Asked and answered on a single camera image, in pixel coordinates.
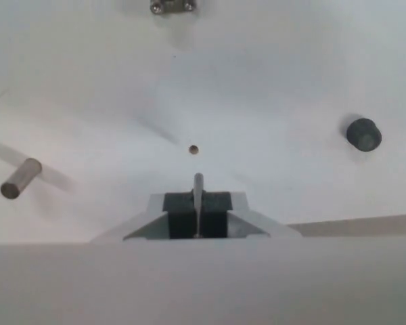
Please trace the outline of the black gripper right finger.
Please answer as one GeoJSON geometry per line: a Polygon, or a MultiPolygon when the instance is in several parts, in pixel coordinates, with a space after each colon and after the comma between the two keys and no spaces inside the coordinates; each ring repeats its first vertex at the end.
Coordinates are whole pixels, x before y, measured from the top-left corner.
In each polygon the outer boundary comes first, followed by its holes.
{"type": "Polygon", "coordinates": [[[238,239],[268,237],[260,221],[265,218],[253,211],[243,192],[205,192],[199,218],[201,238],[238,239]]]}

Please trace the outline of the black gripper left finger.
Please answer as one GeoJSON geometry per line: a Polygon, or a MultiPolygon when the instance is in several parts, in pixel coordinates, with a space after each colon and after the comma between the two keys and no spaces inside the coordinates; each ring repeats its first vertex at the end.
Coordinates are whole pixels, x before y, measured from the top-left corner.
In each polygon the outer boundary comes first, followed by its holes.
{"type": "Polygon", "coordinates": [[[148,207],[131,219],[130,228],[122,239],[192,239],[196,228],[197,217],[191,193],[152,194],[148,207]]]}

